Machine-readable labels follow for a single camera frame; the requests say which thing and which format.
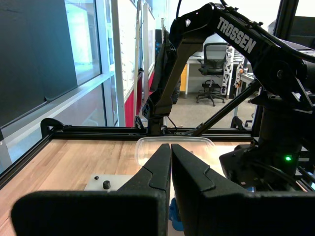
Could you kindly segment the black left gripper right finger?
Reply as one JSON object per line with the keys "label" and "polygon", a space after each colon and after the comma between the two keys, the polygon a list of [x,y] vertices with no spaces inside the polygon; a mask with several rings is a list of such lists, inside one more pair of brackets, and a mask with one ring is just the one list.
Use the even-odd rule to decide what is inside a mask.
{"label": "black left gripper right finger", "polygon": [[312,236],[315,195],[250,192],[178,144],[172,181],[187,236]]}

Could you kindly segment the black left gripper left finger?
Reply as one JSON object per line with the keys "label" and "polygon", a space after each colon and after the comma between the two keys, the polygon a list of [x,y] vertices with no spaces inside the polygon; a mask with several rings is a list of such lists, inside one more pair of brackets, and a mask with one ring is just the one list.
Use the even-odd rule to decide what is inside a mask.
{"label": "black left gripper left finger", "polygon": [[37,191],[11,210],[19,236],[165,236],[171,149],[161,145],[117,191]]}

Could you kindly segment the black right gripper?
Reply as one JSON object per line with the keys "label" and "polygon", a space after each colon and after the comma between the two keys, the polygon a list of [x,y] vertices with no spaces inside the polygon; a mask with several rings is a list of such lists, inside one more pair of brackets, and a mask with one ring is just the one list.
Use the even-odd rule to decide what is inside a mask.
{"label": "black right gripper", "polygon": [[258,145],[238,145],[220,156],[227,179],[254,191],[303,191],[295,173],[296,153],[285,153]]}

